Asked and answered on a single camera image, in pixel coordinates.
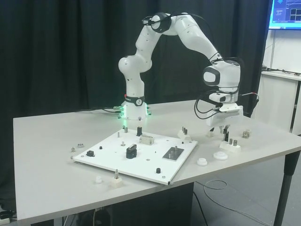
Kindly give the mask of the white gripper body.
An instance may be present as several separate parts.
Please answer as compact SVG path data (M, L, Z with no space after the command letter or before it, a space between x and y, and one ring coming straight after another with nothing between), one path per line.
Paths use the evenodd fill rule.
M240 122L243 119L243 108L237 111L223 112L223 113L209 113L206 119L207 126L214 128L219 126L232 125Z

